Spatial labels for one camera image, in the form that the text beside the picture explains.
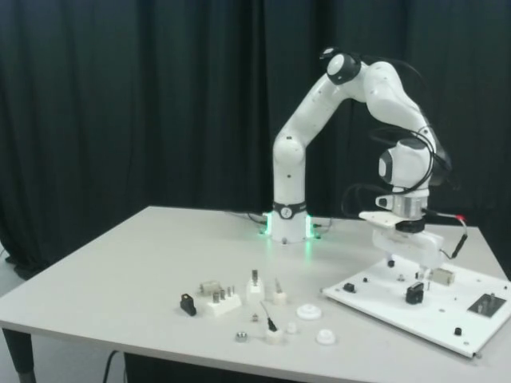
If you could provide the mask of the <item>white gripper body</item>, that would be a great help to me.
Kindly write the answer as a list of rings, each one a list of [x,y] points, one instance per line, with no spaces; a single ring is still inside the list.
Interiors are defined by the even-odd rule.
[[[421,267],[439,267],[444,263],[444,238],[432,232],[404,234],[397,231],[373,230],[373,244],[387,255],[409,259]]]

